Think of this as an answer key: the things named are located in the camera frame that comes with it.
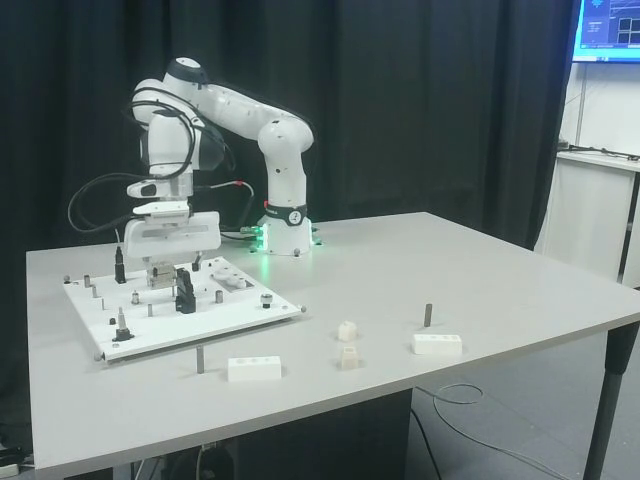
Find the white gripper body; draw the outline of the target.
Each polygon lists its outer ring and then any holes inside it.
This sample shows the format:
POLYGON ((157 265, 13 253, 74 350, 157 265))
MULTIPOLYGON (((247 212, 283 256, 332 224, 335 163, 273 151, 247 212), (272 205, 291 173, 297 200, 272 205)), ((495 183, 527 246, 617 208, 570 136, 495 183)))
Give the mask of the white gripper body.
POLYGON ((165 257, 214 250, 221 245, 218 212, 194 214, 185 224, 151 224, 131 220, 125 227, 128 257, 165 257))

